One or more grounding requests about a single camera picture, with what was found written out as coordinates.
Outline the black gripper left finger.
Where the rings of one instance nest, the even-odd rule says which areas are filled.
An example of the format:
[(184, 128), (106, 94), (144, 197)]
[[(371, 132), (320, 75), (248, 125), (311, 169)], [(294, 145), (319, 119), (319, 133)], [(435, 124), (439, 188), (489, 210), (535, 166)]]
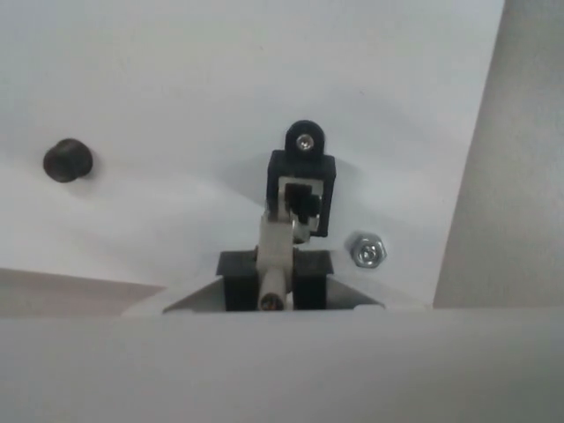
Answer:
[(164, 308), (164, 313), (252, 312), (258, 302), (254, 250), (224, 251), (219, 255), (216, 279)]

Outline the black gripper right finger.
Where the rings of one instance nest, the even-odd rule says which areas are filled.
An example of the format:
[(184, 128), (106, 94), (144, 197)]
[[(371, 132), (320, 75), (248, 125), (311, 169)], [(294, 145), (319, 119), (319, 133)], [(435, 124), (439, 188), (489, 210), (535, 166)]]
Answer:
[(377, 306), (364, 293), (333, 278), (334, 268), (328, 250), (300, 250), (293, 255), (292, 295), (294, 309), (354, 309)]

